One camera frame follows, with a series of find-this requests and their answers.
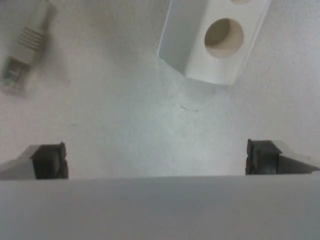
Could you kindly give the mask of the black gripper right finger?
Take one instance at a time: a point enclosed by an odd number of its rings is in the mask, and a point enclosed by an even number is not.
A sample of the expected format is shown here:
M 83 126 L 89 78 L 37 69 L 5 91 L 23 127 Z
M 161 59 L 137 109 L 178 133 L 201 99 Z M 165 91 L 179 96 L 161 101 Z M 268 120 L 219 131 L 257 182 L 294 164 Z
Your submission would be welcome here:
M 280 140 L 247 140 L 246 175 L 298 175 L 320 172 L 320 161 L 295 153 Z

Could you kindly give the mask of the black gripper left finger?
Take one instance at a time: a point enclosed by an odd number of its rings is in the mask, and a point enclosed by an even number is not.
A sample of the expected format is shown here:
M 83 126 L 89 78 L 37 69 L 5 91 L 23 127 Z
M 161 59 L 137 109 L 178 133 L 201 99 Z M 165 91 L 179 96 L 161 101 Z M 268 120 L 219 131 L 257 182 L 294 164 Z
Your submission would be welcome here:
M 68 179 L 64 142 L 28 146 L 17 158 L 0 164 L 1 180 Z

